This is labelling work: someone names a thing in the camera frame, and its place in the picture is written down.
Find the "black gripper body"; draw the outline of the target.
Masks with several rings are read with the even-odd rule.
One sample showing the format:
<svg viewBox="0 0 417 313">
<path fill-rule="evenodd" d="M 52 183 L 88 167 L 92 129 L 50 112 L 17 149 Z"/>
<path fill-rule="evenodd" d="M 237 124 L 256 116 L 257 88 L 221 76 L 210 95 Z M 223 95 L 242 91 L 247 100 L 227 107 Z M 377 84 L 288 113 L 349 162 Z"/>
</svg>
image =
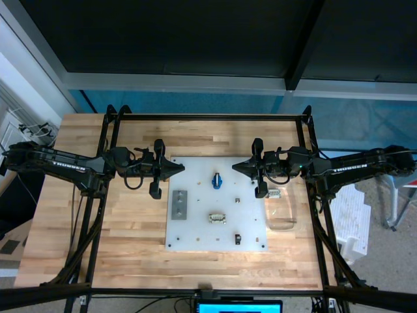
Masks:
<svg viewBox="0 0 417 313">
<path fill-rule="evenodd" d="M 142 149 L 142 158 L 134 167 L 135 174 L 140 178 L 138 186 L 133 189 L 137 190 L 142 187 L 144 178 L 152 177 L 152 182 L 149 185 L 149 194 L 153 199 L 160 199 L 162 197 L 162 189 L 160 188 L 160 181 L 162 178 L 162 161 L 165 156 L 165 144 L 162 139 L 157 139 L 154 142 L 154 152 L 148 149 Z"/>
<path fill-rule="evenodd" d="M 252 143 L 252 156 L 255 160 L 255 174 L 252 178 L 257 181 L 255 197 L 264 198 L 268 194 L 268 184 L 264 181 L 266 177 L 275 185 L 285 185 L 289 182 L 289 172 L 281 164 L 277 151 L 263 152 L 263 140 L 254 139 Z"/>
</svg>

